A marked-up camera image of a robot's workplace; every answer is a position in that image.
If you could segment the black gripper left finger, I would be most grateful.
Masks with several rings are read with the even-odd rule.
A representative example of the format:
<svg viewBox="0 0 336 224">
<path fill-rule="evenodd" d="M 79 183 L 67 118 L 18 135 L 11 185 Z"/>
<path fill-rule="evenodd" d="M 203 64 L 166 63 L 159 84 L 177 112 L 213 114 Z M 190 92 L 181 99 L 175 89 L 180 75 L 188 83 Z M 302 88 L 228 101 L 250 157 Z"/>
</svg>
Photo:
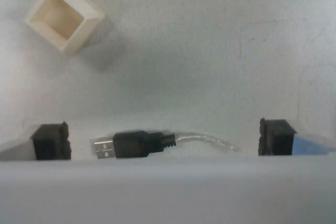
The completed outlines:
<svg viewBox="0 0 336 224">
<path fill-rule="evenodd" d="M 29 126 L 17 139 L 1 144 L 1 161 L 58 161 L 71 159 L 66 122 Z"/>
</svg>

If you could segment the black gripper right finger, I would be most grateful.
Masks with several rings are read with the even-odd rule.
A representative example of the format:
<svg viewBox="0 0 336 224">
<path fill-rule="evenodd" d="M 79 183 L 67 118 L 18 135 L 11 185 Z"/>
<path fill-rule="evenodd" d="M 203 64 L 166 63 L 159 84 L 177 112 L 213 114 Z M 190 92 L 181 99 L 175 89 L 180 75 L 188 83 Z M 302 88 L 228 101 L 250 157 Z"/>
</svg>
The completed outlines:
<svg viewBox="0 0 336 224">
<path fill-rule="evenodd" d="M 259 156 L 327 155 L 335 152 L 335 141 L 308 133 L 285 119 L 260 119 Z"/>
</svg>

